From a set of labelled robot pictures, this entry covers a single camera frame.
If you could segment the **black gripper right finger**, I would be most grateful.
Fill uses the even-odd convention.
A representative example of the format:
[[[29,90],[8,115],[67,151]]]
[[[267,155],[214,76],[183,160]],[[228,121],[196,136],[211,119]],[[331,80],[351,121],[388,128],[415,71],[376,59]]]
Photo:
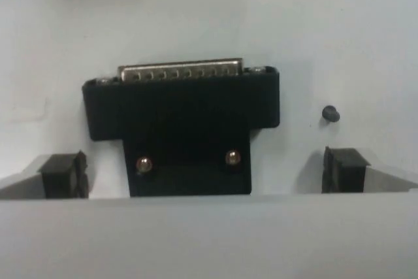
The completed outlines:
[[[331,148],[323,156],[322,193],[417,191],[417,174],[382,162],[365,148]]]

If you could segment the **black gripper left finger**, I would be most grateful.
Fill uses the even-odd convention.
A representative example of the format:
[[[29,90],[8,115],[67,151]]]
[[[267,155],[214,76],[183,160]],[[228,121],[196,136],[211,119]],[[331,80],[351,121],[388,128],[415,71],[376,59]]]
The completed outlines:
[[[87,199],[87,168],[83,151],[39,155],[21,172],[1,179],[1,198]]]

